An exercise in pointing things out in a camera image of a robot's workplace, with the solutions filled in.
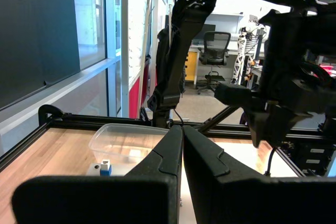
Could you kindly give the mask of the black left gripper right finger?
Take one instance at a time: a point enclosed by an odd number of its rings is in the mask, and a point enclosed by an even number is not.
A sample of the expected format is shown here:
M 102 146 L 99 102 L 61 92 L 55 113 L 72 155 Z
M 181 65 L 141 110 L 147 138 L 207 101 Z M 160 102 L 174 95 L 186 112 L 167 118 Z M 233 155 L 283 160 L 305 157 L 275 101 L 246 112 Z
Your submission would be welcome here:
M 198 223 L 335 223 L 335 179 L 267 177 L 192 127 L 183 132 Z

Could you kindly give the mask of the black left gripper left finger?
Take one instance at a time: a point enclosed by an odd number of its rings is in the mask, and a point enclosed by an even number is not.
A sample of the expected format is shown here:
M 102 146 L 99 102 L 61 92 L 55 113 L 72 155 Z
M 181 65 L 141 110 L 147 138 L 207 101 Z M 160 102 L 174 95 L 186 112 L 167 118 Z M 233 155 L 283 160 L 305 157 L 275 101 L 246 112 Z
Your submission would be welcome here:
M 178 223 L 183 131 L 172 127 L 124 176 L 40 176 L 14 191 L 17 223 Z

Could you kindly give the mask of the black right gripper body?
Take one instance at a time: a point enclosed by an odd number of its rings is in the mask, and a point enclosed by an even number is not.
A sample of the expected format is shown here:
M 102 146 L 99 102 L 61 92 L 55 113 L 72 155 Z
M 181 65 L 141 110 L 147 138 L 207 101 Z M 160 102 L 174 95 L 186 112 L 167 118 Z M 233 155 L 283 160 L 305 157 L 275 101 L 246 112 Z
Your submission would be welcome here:
M 294 113 L 321 114 L 328 108 L 328 88 L 312 84 L 263 84 L 248 94 L 243 109 L 261 112 L 270 102 Z

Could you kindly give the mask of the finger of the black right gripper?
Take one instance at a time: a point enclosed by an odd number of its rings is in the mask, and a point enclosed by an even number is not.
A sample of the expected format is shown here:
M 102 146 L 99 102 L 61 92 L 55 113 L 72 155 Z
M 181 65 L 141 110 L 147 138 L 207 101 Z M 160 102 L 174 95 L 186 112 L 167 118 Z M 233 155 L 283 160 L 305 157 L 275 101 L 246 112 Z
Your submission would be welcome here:
M 254 147 L 261 141 L 278 147 L 296 123 L 311 118 L 307 112 L 293 112 L 278 105 L 269 105 L 263 110 L 248 111 L 248 127 Z

